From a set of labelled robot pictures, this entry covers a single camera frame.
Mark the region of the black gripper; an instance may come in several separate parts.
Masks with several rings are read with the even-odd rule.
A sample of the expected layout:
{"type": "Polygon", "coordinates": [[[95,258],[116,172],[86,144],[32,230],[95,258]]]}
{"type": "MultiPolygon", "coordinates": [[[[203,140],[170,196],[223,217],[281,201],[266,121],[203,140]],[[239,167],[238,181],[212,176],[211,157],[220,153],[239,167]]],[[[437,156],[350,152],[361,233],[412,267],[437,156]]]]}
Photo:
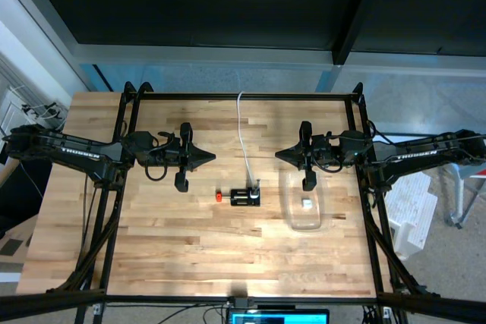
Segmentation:
{"type": "Polygon", "coordinates": [[[310,192],[317,185],[317,174],[313,167],[318,167],[321,171],[327,172],[321,163],[323,159],[319,157],[320,148],[326,143],[323,134],[312,135],[312,125],[309,121],[303,121],[299,129],[299,142],[287,149],[275,153],[275,157],[292,165],[298,170],[305,172],[302,180],[303,191],[310,192]]]}
{"type": "Polygon", "coordinates": [[[214,153],[207,152],[192,144],[192,138],[193,129],[191,124],[188,122],[182,123],[180,136],[173,137],[169,146],[166,148],[166,165],[167,167],[178,168],[178,172],[175,174],[175,188],[181,193],[188,192],[187,170],[194,171],[200,166],[216,159],[214,153]],[[191,160],[191,167],[189,162],[190,154],[194,157],[191,160]]]}

